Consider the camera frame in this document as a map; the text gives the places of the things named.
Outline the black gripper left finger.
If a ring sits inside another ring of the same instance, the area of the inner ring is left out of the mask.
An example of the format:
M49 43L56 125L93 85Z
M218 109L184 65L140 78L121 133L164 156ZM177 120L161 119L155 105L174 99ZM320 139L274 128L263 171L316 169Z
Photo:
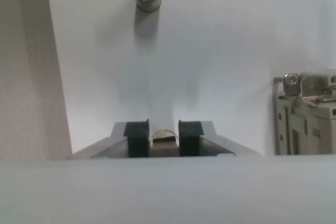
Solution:
M117 122L111 135L69 156L69 159L148 158L149 120Z

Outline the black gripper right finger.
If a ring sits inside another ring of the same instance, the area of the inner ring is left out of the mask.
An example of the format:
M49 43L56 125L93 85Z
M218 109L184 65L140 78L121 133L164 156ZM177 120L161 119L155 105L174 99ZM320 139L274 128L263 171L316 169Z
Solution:
M179 121L180 157L260 156L251 148L216 132L212 121Z

